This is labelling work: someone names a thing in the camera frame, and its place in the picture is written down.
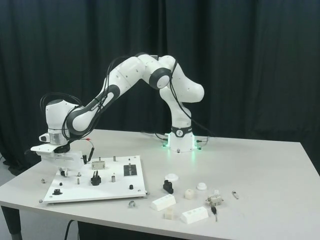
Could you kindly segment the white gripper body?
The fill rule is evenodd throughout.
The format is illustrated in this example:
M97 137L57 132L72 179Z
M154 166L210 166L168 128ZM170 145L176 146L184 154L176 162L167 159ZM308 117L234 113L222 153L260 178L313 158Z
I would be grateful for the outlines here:
M41 152L41 160L59 168L80 169L83 166L82 152L69 151L65 153Z

